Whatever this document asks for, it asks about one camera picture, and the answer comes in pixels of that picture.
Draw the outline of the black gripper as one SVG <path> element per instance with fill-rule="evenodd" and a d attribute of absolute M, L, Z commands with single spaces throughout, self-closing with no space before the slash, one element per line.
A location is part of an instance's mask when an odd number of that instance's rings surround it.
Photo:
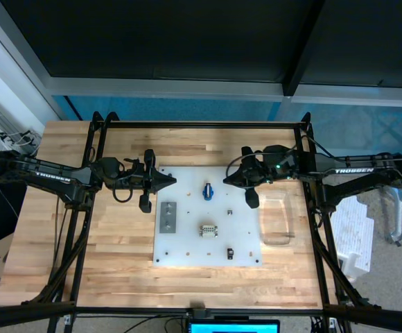
<path fill-rule="evenodd" d="M 263 183 L 271 183 L 277 174 L 274 154 L 276 148 L 267 146 L 262 151 L 253 151 L 249 146 L 241 148 L 242 169 L 227 174 L 223 183 L 240 189 L 245 189 L 245 202 L 256 209 L 259 207 L 259 195 L 255 188 Z"/>
<path fill-rule="evenodd" d="M 141 190 L 143 193 L 139 197 L 139 209 L 142 212 L 151 212 L 152 203 L 150 202 L 150 194 L 153 193 L 153 173 L 156 171 L 156 157 L 154 151 L 152 149 L 145 150 L 143 163 L 141 163 L 139 159 L 132 160 L 125 158 L 125 161 L 130 162 L 132 166 L 126 172 L 127 176 L 123 180 L 123 184 L 130 190 L 130 194 L 136 189 Z M 159 174 L 159 177 L 165 180 L 159 183 L 160 191 L 177 182 L 173 171 L 169 168 L 160 168 Z"/>

